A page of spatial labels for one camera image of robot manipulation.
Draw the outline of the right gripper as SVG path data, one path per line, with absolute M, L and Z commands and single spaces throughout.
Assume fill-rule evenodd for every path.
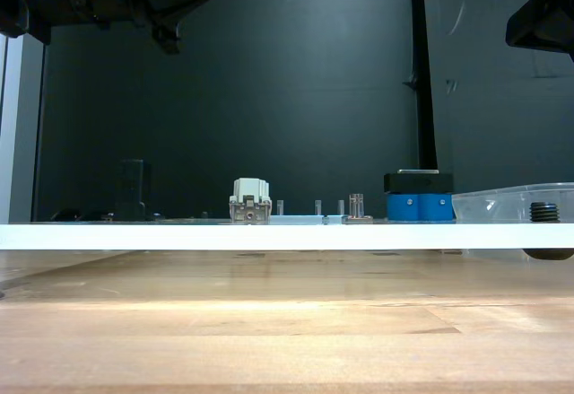
M 573 59 L 573 0 L 528 0 L 507 22 L 513 48 L 563 53 Z

